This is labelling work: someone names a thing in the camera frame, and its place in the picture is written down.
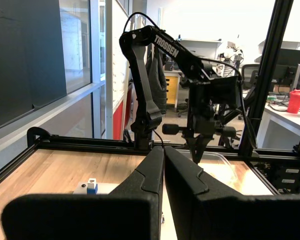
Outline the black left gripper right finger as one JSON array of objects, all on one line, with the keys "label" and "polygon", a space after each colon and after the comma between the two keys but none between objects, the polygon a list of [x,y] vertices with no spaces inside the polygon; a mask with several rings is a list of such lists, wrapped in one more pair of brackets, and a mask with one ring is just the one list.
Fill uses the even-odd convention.
[{"label": "black left gripper right finger", "polygon": [[243,195],[165,148],[165,186],[180,240],[300,240],[300,195]]}]

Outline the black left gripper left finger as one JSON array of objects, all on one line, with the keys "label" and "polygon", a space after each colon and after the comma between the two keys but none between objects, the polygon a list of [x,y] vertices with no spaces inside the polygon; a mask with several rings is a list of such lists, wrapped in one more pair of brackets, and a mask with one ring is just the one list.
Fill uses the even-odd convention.
[{"label": "black left gripper left finger", "polygon": [[154,147],[108,194],[28,194],[1,214],[8,240],[158,240],[165,154]]}]

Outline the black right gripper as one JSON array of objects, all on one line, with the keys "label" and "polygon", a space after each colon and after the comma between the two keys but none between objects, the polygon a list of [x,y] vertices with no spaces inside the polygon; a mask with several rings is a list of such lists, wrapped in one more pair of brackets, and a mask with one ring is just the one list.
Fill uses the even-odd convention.
[{"label": "black right gripper", "polygon": [[176,135],[182,132],[186,145],[189,148],[193,162],[200,162],[208,143],[213,135],[234,138],[236,129],[225,126],[218,113],[215,113],[214,104],[237,106],[237,85],[235,83],[193,84],[185,83],[183,88],[188,89],[187,125],[165,123],[162,133]]}]

